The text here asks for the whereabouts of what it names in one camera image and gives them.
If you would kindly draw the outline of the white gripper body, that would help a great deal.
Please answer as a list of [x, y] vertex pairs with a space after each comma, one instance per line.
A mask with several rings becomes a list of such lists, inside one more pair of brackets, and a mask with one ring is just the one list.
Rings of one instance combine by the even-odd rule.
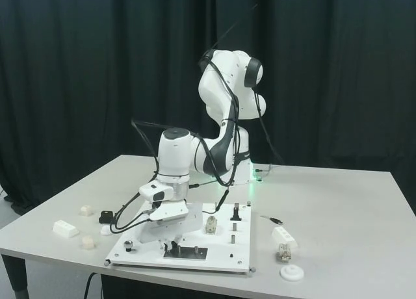
[[202, 204], [188, 203], [188, 213], [179, 218], [146, 222], [140, 226], [139, 242], [176, 241], [186, 233], [200, 230], [203, 226]]

